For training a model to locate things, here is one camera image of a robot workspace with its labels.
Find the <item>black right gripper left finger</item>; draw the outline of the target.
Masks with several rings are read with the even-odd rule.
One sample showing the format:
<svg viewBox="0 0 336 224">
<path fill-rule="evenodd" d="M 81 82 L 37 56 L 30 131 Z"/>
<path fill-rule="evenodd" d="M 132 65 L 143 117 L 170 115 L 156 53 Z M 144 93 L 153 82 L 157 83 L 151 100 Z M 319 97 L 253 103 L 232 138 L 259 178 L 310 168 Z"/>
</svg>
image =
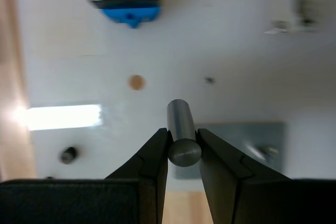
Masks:
<svg viewBox="0 0 336 224">
<path fill-rule="evenodd" d="M 126 163 L 106 177 L 113 195 L 113 223 L 162 223 L 169 132 L 159 129 Z"/>
</svg>

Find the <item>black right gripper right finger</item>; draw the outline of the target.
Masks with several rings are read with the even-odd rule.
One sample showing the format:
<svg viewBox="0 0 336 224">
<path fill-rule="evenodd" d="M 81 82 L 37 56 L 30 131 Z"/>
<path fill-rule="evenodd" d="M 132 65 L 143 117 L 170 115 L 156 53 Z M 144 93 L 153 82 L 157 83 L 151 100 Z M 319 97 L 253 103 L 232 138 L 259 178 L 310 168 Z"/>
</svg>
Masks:
<svg viewBox="0 0 336 224">
<path fill-rule="evenodd" d="M 243 184 L 290 181 L 207 129 L 198 129 L 200 172 L 213 223 L 234 223 Z"/>
</svg>

